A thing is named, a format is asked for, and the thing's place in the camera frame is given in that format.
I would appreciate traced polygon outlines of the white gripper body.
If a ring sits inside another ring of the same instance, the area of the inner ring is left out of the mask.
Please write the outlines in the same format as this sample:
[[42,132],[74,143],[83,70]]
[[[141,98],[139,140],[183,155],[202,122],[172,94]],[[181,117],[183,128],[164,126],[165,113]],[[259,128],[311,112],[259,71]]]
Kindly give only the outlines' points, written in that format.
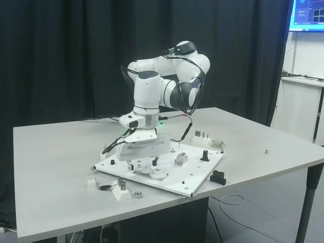
[[115,155],[120,161],[128,161],[139,158],[161,156],[171,151],[169,135],[158,135],[156,140],[123,143],[118,145]]

